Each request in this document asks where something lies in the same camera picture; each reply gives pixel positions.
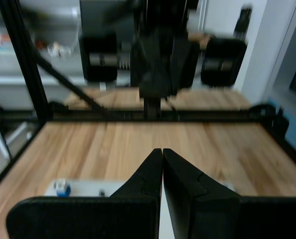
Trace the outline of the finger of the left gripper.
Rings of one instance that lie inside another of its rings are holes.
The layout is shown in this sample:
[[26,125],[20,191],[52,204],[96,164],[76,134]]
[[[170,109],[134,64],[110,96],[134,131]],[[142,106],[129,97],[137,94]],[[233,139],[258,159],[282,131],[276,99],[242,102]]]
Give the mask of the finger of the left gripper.
[[173,39],[171,53],[171,95],[192,86],[196,70],[196,43],[189,40],[187,31]]

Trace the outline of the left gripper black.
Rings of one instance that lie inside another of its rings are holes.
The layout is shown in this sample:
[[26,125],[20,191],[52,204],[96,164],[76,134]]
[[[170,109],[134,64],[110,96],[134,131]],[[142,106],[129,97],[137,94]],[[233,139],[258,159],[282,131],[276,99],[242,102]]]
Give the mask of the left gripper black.
[[[238,38],[189,33],[188,40],[199,46],[201,82],[206,85],[233,85],[243,62],[247,44]],[[172,31],[155,28],[140,34],[131,49],[118,50],[116,35],[79,40],[84,78],[89,82],[116,80],[117,70],[129,70],[131,85],[141,97],[168,97],[172,92],[170,65]]]

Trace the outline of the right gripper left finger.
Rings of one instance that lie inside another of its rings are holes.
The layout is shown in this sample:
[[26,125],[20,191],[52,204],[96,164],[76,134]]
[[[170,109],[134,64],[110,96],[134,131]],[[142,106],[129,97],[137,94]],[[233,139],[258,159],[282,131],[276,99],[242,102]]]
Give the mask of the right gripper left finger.
[[31,197],[7,214],[11,239],[156,239],[162,151],[154,149],[109,197]]

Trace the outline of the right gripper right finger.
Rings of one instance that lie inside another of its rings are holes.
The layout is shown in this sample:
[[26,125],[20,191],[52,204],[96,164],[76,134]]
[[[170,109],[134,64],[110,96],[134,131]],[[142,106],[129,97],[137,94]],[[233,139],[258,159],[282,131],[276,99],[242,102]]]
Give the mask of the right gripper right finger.
[[177,239],[296,239],[296,197],[242,196],[164,149],[164,188]]

